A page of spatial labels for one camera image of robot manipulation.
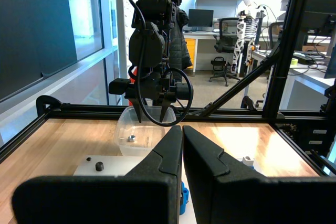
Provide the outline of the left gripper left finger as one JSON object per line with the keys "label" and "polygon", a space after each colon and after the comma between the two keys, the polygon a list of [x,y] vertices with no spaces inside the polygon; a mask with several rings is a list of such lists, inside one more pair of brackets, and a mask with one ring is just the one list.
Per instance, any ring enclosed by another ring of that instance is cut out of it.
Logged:
{"label": "left gripper left finger", "polygon": [[178,223],[183,134],[173,126],[124,176],[40,176],[12,196],[18,223]]}

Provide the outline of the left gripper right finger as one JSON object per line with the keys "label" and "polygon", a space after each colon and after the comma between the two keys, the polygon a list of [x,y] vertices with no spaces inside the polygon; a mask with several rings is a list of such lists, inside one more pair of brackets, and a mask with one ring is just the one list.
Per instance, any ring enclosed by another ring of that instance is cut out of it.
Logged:
{"label": "left gripper right finger", "polygon": [[198,223],[335,223],[335,178],[266,177],[194,128],[183,135]]}

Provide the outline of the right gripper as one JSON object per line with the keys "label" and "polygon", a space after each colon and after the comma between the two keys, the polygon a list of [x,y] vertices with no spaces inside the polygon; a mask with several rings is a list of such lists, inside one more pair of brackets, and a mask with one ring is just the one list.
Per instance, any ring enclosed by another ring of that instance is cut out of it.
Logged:
{"label": "right gripper", "polygon": [[139,123],[142,122],[143,111],[141,99],[150,99],[161,104],[160,122],[173,122],[174,110],[171,103],[185,100],[192,103],[193,86],[184,71],[166,71],[163,74],[149,71],[137,81],[137,72],[130,71],[128,78],[116,78],[109,83],[110,94],[124,95],[132,104]]}

